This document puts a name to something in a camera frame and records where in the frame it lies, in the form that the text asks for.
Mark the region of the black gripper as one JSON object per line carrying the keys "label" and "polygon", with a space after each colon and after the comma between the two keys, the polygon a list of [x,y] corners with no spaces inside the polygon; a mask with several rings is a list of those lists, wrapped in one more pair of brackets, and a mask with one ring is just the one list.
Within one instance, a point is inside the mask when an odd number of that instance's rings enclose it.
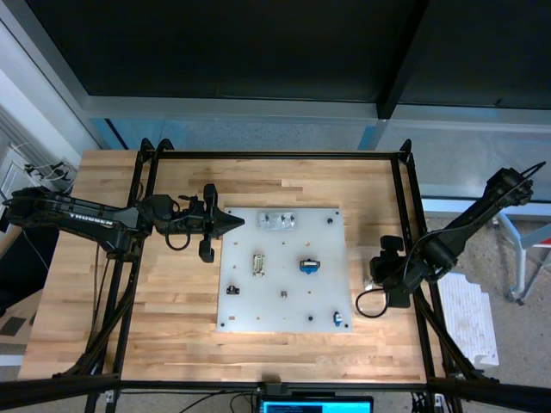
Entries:
{"label": "black gripper", "polygon": [[[222,237],[229,231],[235,230],[245,224],[245,220],[226,213],[217,207],[218,193],[212,183],[207,184],[203,189],[203,200],[197,197],[189,199],[189,208],[182,220],[183,233],[186,235],[184,246],[177,248],[178,251],[186,250],[189,247],[191,236],[199,234],[203,239],[199,242],[199,257],[204,262],[214,261],[214,249],[212,240]],[[216,220],[214,224],[214,209],[216,208]]]}
{"label": "black gripper", "polygon": [[401,237],[383,236],[381,249],[381,256],[370,260],[372,283],[383,287],[388,308],[410,308],[412,293],[406,285],[406,274],[411,255],[399,254],[406,250]]}

